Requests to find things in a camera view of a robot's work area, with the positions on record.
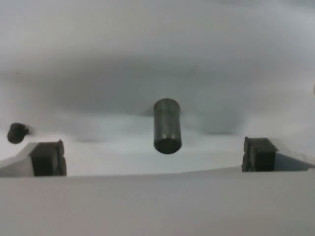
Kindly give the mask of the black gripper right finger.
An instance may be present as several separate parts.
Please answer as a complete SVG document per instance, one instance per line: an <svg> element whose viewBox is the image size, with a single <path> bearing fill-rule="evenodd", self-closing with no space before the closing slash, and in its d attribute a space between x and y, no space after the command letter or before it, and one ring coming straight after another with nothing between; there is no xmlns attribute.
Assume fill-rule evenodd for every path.
<svg viewBox="0 0 315 236"><path fill-rule="evenodd" d="M290 172L315 169L315 158L291 151L277 139L244 138L242 172Z"/></svg>

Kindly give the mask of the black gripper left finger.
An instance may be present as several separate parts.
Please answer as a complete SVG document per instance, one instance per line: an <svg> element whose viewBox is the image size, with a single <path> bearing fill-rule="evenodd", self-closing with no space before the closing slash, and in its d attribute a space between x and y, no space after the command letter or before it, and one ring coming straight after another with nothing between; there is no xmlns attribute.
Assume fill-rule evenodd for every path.
<svg viewBox="0 0 315 236"><path fill-rule="evenodd" d="M64 144L57 142L28 143L17 155L0 161L1 177L66 176Z"/></svg>

